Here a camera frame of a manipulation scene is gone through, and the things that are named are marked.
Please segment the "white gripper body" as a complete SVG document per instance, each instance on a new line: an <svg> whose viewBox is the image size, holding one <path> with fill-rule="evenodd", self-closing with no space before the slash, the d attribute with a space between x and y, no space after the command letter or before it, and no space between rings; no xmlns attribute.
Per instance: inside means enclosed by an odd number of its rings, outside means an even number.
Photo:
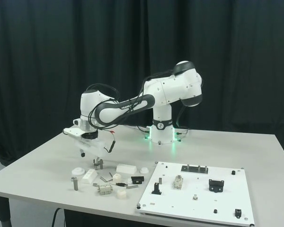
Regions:
<svg viewBox="0 0 284 227"><path fill-rule="evenodd" d="M104 157L108 154L105 142L100 139L74 139L74 144L81 153L89 153L97 157Z"/></svg>

